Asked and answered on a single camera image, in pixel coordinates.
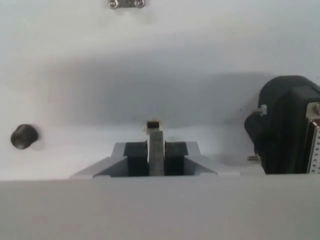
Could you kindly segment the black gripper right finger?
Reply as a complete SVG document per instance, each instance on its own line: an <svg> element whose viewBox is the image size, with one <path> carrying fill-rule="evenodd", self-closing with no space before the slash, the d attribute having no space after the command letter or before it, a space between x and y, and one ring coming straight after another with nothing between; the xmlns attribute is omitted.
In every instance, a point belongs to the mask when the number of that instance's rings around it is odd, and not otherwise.
<svg viewBox="0 0 320 240"><path fill-rule="evenodd" d="M164 173L166 176L214 174L219 177L238 177L241 175L238 169L203 155L195 141L164 143Z"/></svg>

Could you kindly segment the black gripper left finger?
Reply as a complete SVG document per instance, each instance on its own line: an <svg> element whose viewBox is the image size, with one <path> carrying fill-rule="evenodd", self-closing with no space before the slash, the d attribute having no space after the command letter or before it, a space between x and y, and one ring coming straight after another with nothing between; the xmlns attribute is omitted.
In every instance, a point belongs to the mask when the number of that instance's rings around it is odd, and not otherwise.
<svg viewBox="0 0 320 240"><path fill-rule="evenodd" d="M71 177L147 177L148 175L148 143L141 141L117 142L111 156L78 171Z"/></svg>

